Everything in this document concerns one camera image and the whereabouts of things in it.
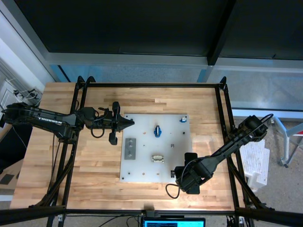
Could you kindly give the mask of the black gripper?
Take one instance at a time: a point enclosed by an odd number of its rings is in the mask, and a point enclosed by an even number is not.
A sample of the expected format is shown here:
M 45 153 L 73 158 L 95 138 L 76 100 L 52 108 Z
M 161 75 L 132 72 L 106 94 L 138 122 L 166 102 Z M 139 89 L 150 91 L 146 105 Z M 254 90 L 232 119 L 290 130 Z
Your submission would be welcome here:
M 109 108 L 106 108 L 104 111 L 103 117 L 103 132 L 105 130 L 111 130 L 109 134 L 108 141 L 111 145 L 117 145 L 118 139 L 116 137 L 117 131 L 122 131 L 132 125 L 134 125 L 134 121 L 132 119 L 126 119 L 120 115 L 120 104 L 118 102 L 114 102 L 112 104 L 112 110 L 110 111 Z
M 187 194 L 200 194 L 199 185 L 194 181 L 190 171 L 192 165 L 195 163 L 195 159 L 198 158 L 197 153 L 185 153 L 185 162 L 183 166 L 177 166 L 174 169 L 176 183 L 180 187 L 181 191 Z

